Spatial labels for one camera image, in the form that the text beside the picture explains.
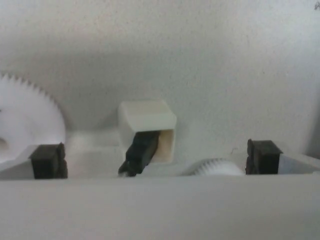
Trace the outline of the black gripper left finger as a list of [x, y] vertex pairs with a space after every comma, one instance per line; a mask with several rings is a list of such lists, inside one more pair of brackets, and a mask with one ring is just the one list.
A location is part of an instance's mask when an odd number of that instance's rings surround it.
[[67, 179], [68, 165], [65, 145], [30, 145], [16, 158], [0, 164], [2, 180]]

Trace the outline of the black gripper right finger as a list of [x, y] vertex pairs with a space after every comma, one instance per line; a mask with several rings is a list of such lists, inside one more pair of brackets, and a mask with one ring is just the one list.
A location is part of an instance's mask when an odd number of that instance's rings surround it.
[[271, 140], [247, 141], [246, 175], [319, 174], [320, 160], [303, 154], [282, 151]]

